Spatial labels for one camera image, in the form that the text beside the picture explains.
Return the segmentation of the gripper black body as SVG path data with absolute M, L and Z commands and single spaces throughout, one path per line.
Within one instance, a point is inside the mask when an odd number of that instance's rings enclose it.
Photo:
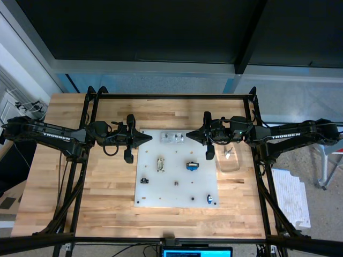
M 227 144 L 227 129 L 223 125 L 222 119 L 212 119 L 210 112 L 204 112 L 204 144 L 207 147 L 205 153 L 206 160 L 212 160 L 215 156 L 216 145 L 226 145 Z
M 126 146 L 124 151 L 124 160 L 126 163 L 133 163 L 133 129 L 135 128 L 136 120 L 133 114 L 129 114 L 126 118 L 126 125 L 119 122 L 116 132 L 116 144 L 118 146 Z

